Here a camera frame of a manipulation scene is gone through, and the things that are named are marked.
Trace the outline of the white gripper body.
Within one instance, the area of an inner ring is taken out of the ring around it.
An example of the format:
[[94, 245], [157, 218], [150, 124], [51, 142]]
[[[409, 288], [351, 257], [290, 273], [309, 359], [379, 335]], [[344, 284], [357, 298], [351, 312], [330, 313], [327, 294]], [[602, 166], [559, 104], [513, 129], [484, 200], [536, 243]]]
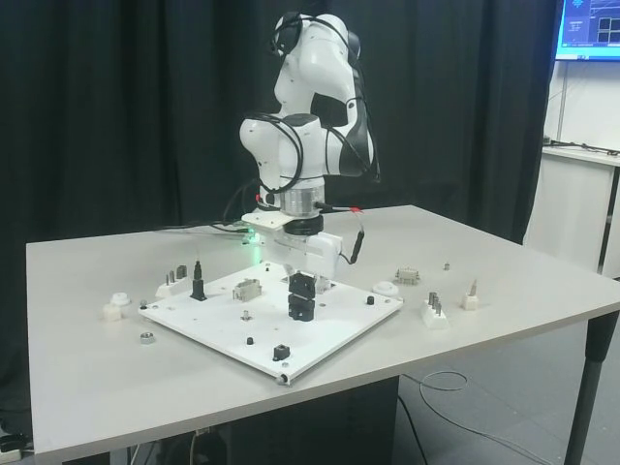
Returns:
[[341, 252], [342, 237], [326, 232], [309, 236], [282, 232], [267, 239], [267, 256], [271, 262], [309, 275], [334, 277]]

